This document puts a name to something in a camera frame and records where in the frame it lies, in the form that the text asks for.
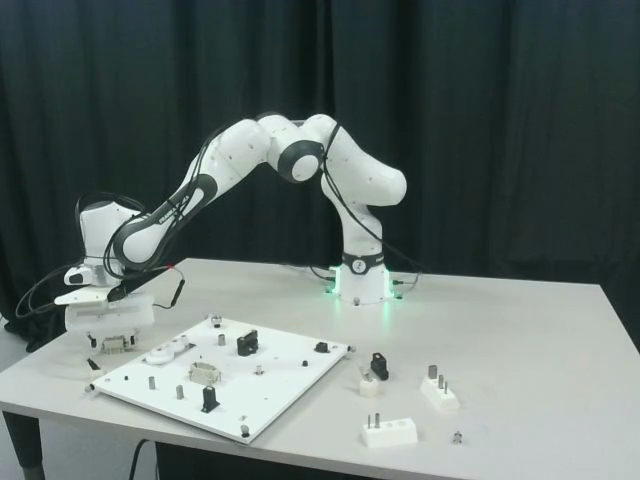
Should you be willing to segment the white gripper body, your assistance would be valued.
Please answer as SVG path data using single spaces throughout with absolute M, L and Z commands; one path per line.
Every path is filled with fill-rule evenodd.
M 81 333 L 135 330 L 153 324 L 153 297 L 133 293 L 109 302 L 101 294 L 95 300 L 74 300 L 65 309 L 67 331 Z

